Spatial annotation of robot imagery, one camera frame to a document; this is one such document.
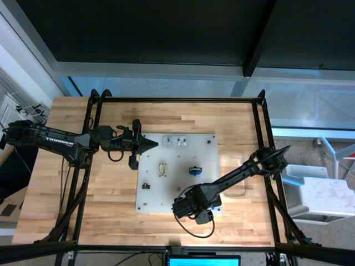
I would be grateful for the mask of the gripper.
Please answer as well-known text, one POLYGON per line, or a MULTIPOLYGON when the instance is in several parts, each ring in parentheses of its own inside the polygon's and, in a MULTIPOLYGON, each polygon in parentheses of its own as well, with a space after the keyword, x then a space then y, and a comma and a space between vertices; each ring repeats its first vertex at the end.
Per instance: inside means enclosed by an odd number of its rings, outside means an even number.
POLYGON ((211 202, 206 202, 204 199, 194 198, 194 197, 179 197, 175 198, 172 204, 173 214, 177 218, 183 218, 190 215, 197 216, 203 211, 207 211, 212 207, 220 207, 222 205, 222 200, 220 196, 211 202))
POLYGON ((156 141, 147 139, 141 135, 141 122, 139 119, 133 120, 132 129, 128 130, 121 139, 121 150, 131 152, 128 165, 132 170, 138 169, 139 162, 137 155, 143 154, 155 147, 158 147, 156 141))

